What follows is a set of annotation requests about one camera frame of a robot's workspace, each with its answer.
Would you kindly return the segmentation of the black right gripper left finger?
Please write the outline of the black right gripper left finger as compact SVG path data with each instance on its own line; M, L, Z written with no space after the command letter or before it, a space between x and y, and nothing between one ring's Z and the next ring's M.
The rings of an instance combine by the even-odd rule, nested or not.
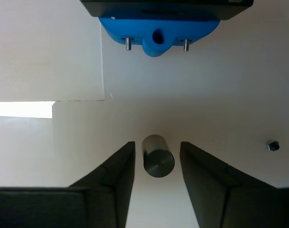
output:
M134 176L128 142L68 187L0 187L0 228L123 228Z

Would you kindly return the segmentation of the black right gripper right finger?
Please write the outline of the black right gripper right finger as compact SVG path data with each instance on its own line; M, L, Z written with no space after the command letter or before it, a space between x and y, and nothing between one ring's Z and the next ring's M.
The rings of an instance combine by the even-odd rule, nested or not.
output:
M183 179L201 228L289 228L289 188L256 179L182 142Z

